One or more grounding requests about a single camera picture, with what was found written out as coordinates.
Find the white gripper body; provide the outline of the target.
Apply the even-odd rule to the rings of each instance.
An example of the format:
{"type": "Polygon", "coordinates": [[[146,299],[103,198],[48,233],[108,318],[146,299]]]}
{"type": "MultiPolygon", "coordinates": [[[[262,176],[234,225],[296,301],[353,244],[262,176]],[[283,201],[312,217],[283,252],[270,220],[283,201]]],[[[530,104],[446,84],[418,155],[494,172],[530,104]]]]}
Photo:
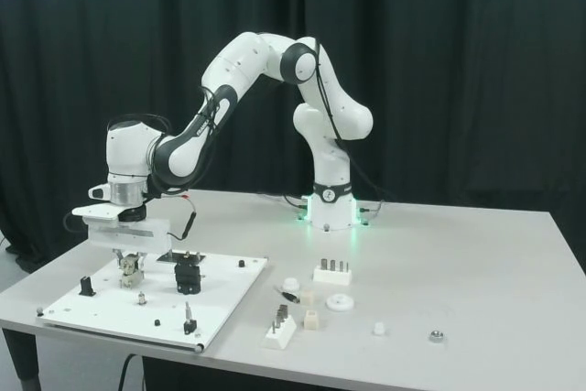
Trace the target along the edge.
{"type": "Polygon", "coordinates": [[[88,222],[91,244],[128,252],[167,252],[170,249],[170,221],[145,219],[138,222],[88,222]]]}

